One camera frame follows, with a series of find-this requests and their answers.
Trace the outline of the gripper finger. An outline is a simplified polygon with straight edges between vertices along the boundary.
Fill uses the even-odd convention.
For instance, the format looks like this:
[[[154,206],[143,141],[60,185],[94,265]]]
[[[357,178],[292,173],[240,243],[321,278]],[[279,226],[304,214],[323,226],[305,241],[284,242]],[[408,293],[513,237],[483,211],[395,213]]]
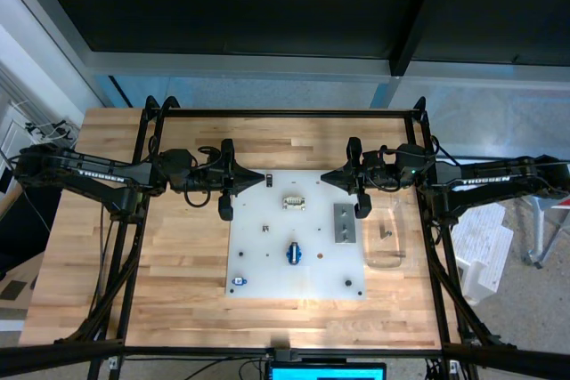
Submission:
[[[243,191],[265,181],[264,176],[253,178],[236,178],[234,181],[234,195],[238,196]]]
[[[327,172],[321,176],[322,179],[344,179],[351,176],[351,162],[347,161],[343,166]]]
[[[264,174],[247,169],[241,166],[238,162],[234,163],[234,174],[236,177],[240,178],[265,178]]]
[[[348,195],[351,194],[351,182],[350,181],[347,181],[344,179],[335,179],[335,178],[326,178],[326,177],[322,177],[321,181],[326,183],[326,184],[329,184],[335,188],[342,190],[343,192],[345,192]]]

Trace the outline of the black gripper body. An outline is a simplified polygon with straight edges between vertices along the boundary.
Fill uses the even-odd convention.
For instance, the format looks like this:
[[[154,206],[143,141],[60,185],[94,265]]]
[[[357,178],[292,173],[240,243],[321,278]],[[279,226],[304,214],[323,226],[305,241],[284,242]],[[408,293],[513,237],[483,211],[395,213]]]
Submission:
[[[349,166],[348,193],[355,194],[357,203],[354,213],[357,219],[364,219],[372,209],[371,197],[366,190],[373,188],[385,192],[396,192],[401,188],[399,173],[388,165],[380,152],[362,151],[361,140],[350,137],[347,144]]]
[[[190,172],[183,180],[184,200],[193,208],[202,208],[209,203],[212,193],[219,191],[217,208],[219,216],[223,221],[230,222],[233,219],[233,162],[235,160],[232,140],[222,140],[219,149],[213,146],[199,147],[198,152],[206,155],[207,160],[203,164],[198,164],[195,158],[192,159]],[[190,200],[190,192],[205,193],[206,199],[195,204]]]

